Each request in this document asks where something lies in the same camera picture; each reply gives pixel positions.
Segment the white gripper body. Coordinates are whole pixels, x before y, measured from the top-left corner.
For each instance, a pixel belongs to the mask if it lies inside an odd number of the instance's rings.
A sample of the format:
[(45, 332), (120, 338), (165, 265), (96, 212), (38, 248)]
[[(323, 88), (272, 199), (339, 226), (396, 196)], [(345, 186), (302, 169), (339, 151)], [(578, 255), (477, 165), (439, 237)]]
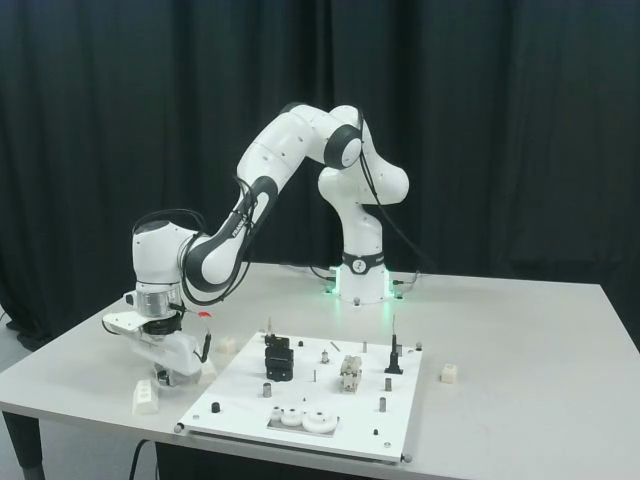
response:
[(132, 350), (137, 355), (152, 364), (185, 376), (194, 375), (201, 370), (196, 349), (196, 339), (182, 332), (160, 336), (143, 334), (132, 344)]

